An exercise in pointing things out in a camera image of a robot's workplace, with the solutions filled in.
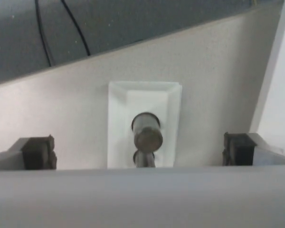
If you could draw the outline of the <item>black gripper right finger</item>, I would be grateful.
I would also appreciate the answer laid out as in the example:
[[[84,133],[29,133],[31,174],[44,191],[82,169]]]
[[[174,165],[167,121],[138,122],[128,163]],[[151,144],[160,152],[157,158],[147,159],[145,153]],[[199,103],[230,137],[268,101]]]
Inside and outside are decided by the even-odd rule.
[[[223,166],[285,165],[283,150],[257,133],[224,133]]]

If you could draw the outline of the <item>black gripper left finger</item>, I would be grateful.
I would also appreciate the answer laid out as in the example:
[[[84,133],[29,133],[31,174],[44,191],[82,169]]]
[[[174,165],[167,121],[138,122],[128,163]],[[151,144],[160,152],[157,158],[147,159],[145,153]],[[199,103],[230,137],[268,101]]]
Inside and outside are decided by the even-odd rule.
[[[56,170],[55,139],[19,138],[8,150],[0,152],[0,170]]]

